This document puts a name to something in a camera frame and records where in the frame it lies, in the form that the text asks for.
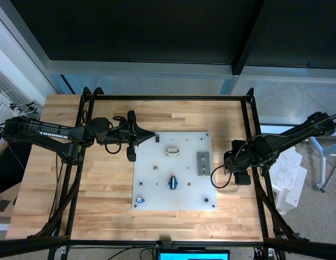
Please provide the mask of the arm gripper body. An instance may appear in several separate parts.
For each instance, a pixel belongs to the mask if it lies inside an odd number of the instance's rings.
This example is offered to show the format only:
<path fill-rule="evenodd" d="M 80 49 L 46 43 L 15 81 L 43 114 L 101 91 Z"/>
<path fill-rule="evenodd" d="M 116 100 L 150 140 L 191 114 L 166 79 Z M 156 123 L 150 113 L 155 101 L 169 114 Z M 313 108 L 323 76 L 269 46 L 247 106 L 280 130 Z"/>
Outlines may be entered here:
<path fill-rule="evenodd" d="M 114 116 L 113 120 L 118 121 L 119 125 L 115 128 L 114 136 L 120 144 L 128 144 L 127 158 L 130 162 L 136 161 L 135 144 L 136 144 L 136 117 L 135 112 L 130 110 L 127 118 L 123 116 Z"/>
<path fill-rule="evenodd" d="M 251 184 L 250 175 L 247 172 L 250 165 L 249 152 L 245 141 L 232 141 L 231 150 L 225 152 L 223 159 L 226 170 L 234 175 L 236 185 Z"/>

